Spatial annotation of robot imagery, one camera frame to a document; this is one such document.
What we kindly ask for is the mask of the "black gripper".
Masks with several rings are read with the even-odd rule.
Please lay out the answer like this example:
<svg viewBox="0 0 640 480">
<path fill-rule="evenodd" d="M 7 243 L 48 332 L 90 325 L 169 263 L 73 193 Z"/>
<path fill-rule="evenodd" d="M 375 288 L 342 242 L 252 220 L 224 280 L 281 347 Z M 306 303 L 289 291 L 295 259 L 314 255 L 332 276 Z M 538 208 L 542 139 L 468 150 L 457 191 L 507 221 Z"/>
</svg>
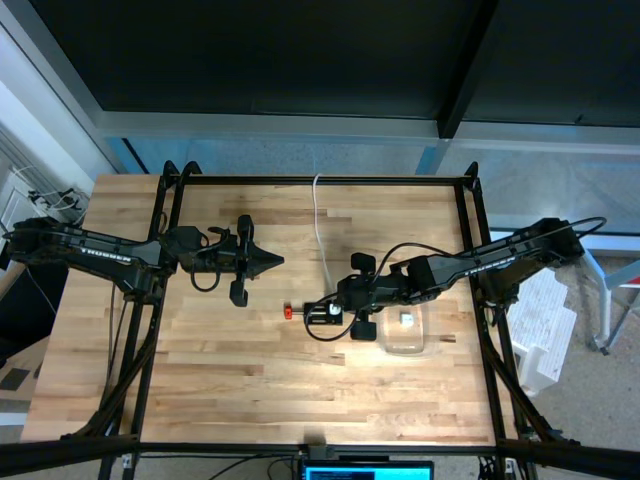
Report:
<svg viewBox="0 0 640 480">
<path fill-rule="evenodd" d="M 354 314 L 350 329 L 352 340 L 376 340 L 377 326 L 369 320 L 369 316 L 387 306 L 401 304 L 409 294 L 408 280 L 400 267 L 393 267 L 388 275 L 382 275 L 382 268 L 390 256 L 387 253 L 380 265 L 376 266 L 373 256 L 354 253 L 351 267 L 359 273 L 340 280 L 335 291 L 328 295 L 330 300 L 339 300 L 345 313 Z"/>
<path fill-rule="evenodd" d="M 211 246 L 199 250 L 193 260 L 190 271 L 192 286 L 199 292 L 208 293 L 215 290 L 222 274 L 234 274 L 230 284 L 229 298 L 236 307 L 246 307 L 248 292 L 245 289 L 247 278 L 276 268 L 283 264 L 284 258 L 268 252 L 254 243 L 254 223 L 249 215 L 241 215 L 237 221 L 236 233 L 229 229 L 211 227 L 211 232 L 218 233 L 220 240 Z M 197 273 L 213 273 L 215 281 L 210 287 L 201 287 L 196 281 Z"/>
</svg>

